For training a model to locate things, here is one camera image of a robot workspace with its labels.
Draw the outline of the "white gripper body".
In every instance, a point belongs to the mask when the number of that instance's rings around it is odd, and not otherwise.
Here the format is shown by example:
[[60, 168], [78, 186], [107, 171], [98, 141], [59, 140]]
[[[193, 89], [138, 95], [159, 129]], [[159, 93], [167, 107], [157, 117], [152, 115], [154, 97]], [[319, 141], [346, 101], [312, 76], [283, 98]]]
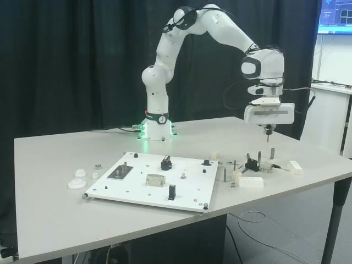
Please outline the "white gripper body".
[[276, 106], [247, 106], [244, 112], [244, 122], [256, 125], [292, 124], [294, 109], [294, 103], [281, 103]]

